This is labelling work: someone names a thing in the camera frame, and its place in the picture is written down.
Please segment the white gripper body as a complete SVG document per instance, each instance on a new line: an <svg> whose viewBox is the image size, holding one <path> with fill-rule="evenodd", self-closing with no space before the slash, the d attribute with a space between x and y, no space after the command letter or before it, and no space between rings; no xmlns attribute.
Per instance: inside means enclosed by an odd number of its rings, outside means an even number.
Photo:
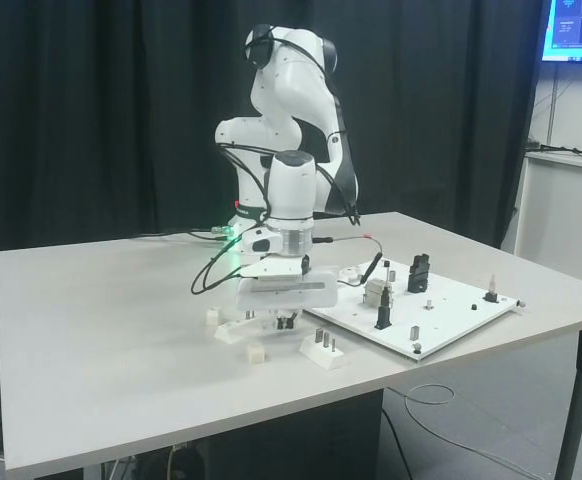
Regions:
<svg viewBox="0 0 582 480"><path fill-rule="evenodd" d="M332 307L338 299L337 280L330 269L312 270L295 279L241 279L236 307L244 311Z"/></svg>

